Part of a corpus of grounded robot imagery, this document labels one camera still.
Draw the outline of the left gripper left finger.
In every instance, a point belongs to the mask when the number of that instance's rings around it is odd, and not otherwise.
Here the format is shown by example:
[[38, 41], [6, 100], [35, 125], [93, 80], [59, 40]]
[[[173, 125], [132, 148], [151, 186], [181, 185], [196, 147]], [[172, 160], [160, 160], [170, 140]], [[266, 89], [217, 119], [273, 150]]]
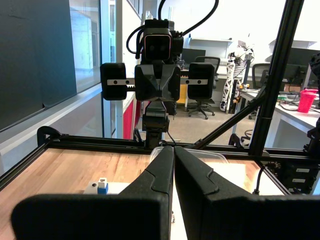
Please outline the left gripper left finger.
[[119, 194], [39, 194], [11, 213], [18, 240], [168, 240], [174, 149], [164, 147]]

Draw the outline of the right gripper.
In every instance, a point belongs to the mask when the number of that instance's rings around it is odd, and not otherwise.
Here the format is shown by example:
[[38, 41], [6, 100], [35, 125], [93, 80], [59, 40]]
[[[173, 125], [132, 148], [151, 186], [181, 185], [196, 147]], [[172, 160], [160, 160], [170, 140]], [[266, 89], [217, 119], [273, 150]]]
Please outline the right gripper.
[[128, 78], [124, 63], [104, 63], [100, 66], [102, 95], [108, 101], [120, 101], [127, 92], [135, 92], [138, 101], [177, 101], [181, 85], [187, 85], [191, 100], [208, 100], [215, 87], [213, 64], [193, 62], [187, 71], [178, 64], [139, 64], [134, 77]]

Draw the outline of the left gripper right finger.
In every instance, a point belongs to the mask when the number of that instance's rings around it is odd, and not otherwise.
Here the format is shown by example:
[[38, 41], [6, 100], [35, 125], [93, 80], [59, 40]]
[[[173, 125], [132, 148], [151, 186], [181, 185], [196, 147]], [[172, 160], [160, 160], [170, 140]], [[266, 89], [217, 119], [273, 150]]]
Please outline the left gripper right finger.
[[320, 199], [249, 193], [182, 147], [174, 177], [190, 240], [317, 240]]

